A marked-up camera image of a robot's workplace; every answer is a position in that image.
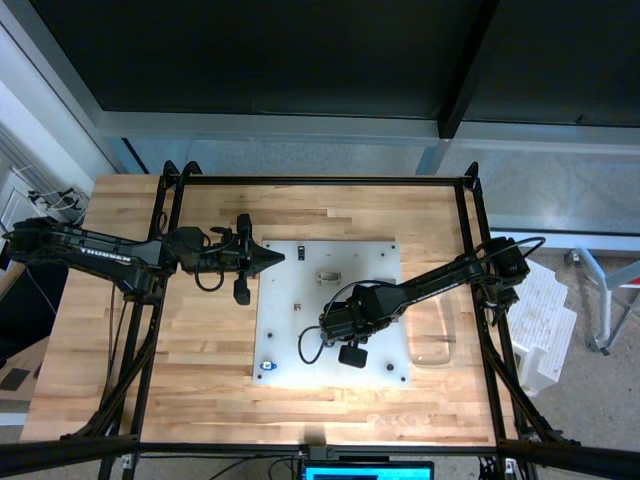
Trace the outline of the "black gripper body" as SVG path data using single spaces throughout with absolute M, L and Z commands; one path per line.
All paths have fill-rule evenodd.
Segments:
M 236 273 L 237 279 L 233 285 L 233 297 L 239 305 L 249 305 L 251 294 L 247 277 L 251 260 L 250 240 L 252 239 L 252 223 L 248 214 L 240 214 L 236 221 L 236 232 L 230 229 L 212 228 L 212 231 L 222 235 L 221 242 L 214 247 L 205 250 L 199 256 L 199 273 L 216 273 L 219 276 L 218 284 L 214 287 L 205 287 L 199 282 L 199 289 L 213 293 L 224 285 L 225 274 Z
M 368 352 L 359 347 L 368 336 L 367 321 L 355 300 L 329 302 L 319 319 L 325 344 L 342 343 L 338 362 L 354 368 L 364 368 Z

